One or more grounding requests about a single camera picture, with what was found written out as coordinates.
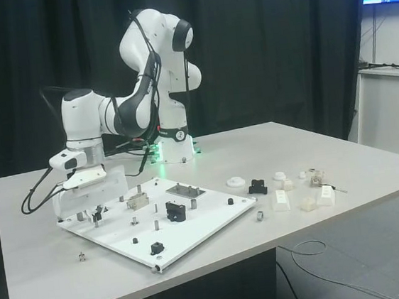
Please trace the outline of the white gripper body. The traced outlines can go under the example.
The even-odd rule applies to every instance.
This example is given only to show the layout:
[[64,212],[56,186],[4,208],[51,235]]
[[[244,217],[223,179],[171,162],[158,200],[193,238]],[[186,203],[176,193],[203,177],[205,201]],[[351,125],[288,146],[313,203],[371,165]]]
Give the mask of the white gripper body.
[[58,188],[63,191],[53,197],[53,208],[55,215],[61,219],[90,210],[97,205],[104,205],[128,192],[122,165],[109,170],[77,170],[71,178],[59,184]]

